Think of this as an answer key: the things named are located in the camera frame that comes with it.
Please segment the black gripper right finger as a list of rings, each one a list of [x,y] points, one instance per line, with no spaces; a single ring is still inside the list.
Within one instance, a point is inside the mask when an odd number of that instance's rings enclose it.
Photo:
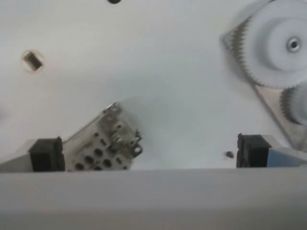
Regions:
[[[272,135],[237,137],[237,168],[306,167],[307,154],[285,147]]]

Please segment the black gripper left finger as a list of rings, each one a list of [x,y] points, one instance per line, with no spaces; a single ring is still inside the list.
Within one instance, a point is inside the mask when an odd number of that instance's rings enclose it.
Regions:
[[[65,171],[60,137],[27,140],[16,152],[1,156],[1,173],[49,173]]]

